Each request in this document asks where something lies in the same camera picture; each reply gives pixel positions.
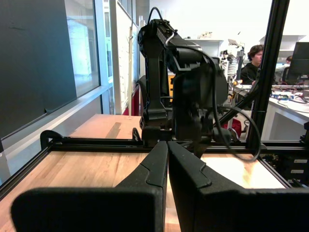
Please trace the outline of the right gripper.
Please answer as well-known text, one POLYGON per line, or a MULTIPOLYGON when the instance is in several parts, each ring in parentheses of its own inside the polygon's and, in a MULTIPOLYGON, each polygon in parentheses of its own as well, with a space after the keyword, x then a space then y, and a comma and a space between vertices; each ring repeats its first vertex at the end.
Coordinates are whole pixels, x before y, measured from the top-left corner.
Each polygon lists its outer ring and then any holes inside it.
POLYGON ((211 140, 213 132, 212 84, 213 75, 223 84, 217 91, 217 103, 227 98, 227 83, 221 72, 202 62, 188 71, 178 73, 173 80, 173 130, 177 140, 193 141, 186 149, 199 159, 209 147, 199 141, 211 140))

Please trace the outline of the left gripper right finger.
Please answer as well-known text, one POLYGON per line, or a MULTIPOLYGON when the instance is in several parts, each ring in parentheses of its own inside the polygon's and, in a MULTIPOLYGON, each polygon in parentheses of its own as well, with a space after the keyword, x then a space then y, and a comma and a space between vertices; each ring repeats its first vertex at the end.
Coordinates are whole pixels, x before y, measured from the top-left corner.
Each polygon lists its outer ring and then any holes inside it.
POLYGON ((243 188, 176 142, 169 179, 183 232, 306 232, 306 188, 243 188))

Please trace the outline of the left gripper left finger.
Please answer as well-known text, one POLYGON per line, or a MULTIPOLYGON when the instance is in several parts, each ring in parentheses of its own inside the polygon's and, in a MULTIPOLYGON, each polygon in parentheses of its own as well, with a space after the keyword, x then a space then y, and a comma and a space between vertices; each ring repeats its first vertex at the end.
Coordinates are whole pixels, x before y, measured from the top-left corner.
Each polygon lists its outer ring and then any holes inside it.
POLYGON ((159 142, 113 188, 35 188, 12 203, 18 232, 161 232, 168 146, 159 142))

